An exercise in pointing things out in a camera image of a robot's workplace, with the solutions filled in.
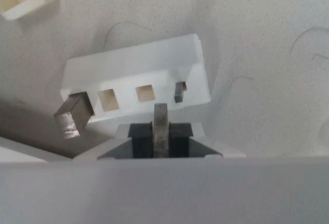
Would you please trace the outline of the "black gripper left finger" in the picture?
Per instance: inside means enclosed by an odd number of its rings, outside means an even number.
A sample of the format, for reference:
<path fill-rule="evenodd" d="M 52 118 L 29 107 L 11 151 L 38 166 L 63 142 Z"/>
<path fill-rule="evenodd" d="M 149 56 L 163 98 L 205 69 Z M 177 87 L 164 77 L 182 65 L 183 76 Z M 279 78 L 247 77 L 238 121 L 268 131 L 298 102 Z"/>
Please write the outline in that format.
<path fill-rule="evenodd" d="M 152 123 L 120 124 L 116 136 L 100 159 L 147 159 L 153 157 Z"/>

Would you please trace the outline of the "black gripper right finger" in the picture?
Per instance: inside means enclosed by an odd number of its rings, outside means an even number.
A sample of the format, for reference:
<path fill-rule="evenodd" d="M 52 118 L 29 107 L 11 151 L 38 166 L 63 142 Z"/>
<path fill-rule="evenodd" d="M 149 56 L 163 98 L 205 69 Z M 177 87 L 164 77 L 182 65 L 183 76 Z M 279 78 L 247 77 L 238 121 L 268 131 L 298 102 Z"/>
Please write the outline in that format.
<path fill-rule="evenodd" d="M 201 158 L 208 155 L 222 157 L 223 154 L 194 138 L 191 123 L 169 123 L 169 157 Z"/>

